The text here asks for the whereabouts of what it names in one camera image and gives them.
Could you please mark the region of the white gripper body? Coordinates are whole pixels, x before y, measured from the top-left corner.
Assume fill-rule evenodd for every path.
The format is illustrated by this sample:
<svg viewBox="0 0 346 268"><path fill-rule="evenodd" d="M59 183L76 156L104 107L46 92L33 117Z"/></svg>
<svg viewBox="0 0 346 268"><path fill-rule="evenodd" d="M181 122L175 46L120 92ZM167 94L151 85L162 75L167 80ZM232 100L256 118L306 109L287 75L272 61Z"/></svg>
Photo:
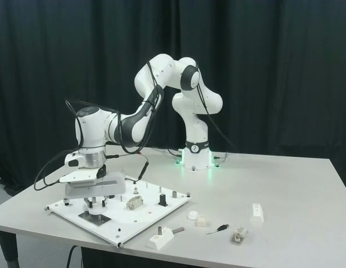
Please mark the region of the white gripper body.
<svg viewBox="0 0 346 268"><path fill-rule="evenodd" d="M96 179L95 182L67 183L64 198L92 198L109 197L126 192L126 175L122 172L111 172L106 176Z"/></svg>

